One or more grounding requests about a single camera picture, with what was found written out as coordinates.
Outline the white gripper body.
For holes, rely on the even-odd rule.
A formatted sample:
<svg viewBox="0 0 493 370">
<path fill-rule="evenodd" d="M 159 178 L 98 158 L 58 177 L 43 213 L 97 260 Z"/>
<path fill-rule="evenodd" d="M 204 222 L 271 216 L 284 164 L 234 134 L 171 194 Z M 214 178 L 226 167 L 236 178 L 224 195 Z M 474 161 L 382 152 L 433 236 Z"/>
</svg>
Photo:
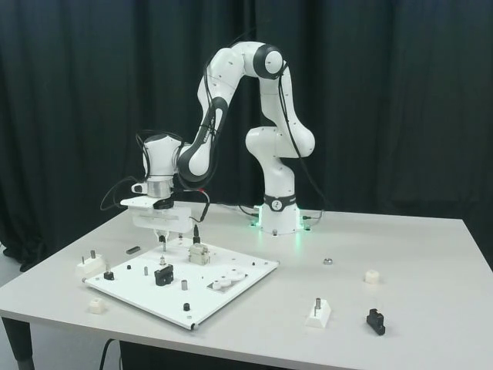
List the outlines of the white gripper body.
<svg viewBox="0 0 493 370">
<path fill-rule="evenodd" d="M 191 209 L 188 207 L 165 210 L 130 208 L 129 211 L 137 227 L 177 233 L 187 233 L 193 228 Z"/>
</svg>

